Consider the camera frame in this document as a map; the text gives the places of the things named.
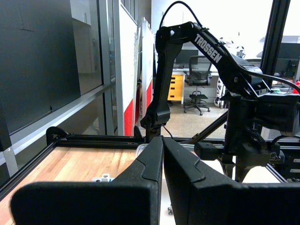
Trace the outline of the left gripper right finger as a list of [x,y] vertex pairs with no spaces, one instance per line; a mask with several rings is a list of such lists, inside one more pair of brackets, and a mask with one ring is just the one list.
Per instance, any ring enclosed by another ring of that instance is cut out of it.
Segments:
[[171,138],[164,139],[164,171],[178,225],[297,225],[296,183],[237,183]]

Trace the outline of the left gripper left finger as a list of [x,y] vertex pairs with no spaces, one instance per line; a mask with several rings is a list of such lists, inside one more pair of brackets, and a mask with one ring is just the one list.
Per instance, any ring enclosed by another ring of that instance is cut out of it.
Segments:
[[155,137],[111,182],[35,182],[17,190],[17,225],[157,225],[163,140]]

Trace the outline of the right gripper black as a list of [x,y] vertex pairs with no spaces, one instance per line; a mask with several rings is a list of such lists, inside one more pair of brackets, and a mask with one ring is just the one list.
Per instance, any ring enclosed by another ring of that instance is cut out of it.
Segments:
[[[254,101],[236,95],[229,97],[229,109],[225,132],[224,149],[217,149],[208,142],[197,142],[194,152],[202,160],[215,160],[221,156],[236,156],[235,181],[243,182],[254,165],[282,164],[285,155],[280,145],[265,141],[253,129]],[[233,178],[234,163],[221,163],[223,173]]]

